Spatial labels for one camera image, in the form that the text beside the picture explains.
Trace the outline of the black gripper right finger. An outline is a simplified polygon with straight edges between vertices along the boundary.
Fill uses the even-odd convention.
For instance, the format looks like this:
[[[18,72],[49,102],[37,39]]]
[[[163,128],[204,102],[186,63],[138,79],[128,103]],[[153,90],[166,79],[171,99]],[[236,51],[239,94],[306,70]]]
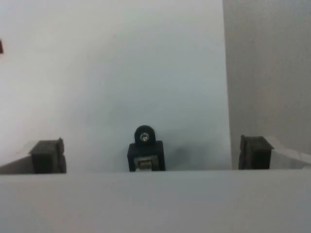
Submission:
[[[271,136],[241,136],[239,170],[310,169],[311,156]]]

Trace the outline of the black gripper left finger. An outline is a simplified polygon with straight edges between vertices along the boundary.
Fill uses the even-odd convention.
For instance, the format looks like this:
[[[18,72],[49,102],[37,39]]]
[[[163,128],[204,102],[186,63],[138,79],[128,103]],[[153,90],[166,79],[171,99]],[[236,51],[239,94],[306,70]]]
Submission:
[[[16,153],[0,159],[1,174],[66,174],[64,140],[30,141]]]

